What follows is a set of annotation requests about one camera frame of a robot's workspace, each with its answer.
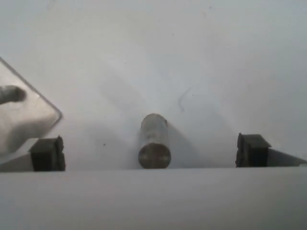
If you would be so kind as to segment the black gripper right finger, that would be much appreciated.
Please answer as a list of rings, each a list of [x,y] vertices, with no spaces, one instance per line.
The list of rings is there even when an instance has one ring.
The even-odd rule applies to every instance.
[[[272,149],[260,134],[238,134],[236,167],[297,167],[306,166],[299,157]]]

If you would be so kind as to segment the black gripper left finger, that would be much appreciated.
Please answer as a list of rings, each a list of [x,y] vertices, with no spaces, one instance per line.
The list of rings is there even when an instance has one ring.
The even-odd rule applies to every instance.
[[[17,151],[0,157],[1,172],[64,172],[64,142],[56,138],[31,138]]]

